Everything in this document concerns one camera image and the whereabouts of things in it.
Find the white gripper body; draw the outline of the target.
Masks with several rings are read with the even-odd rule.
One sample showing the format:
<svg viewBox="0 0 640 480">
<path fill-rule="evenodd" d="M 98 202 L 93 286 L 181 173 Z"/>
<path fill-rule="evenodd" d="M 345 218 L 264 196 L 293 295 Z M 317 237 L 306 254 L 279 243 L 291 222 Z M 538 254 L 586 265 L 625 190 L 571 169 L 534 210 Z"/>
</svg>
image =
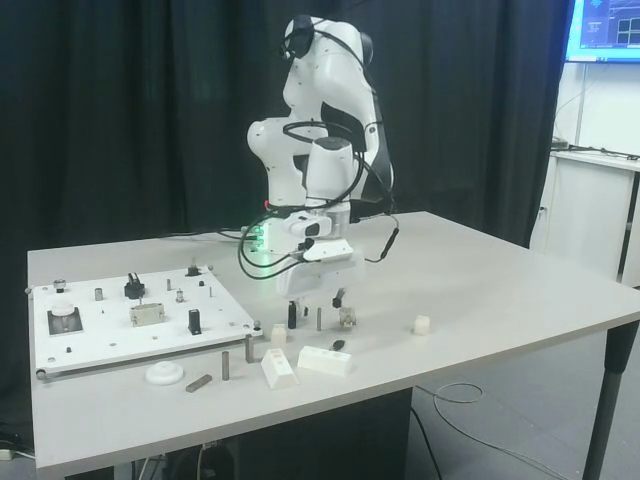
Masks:
<svg viewBox="0 0 640 480">
<path fill-rule="evenodd" d="M 347 288 L 364 279 L 365 260 L 361 255 L 332 262 L 311 262 L 294 266 L 277 279 L 277 292 L 295 300 L 318 291 Z"/>
</svg>

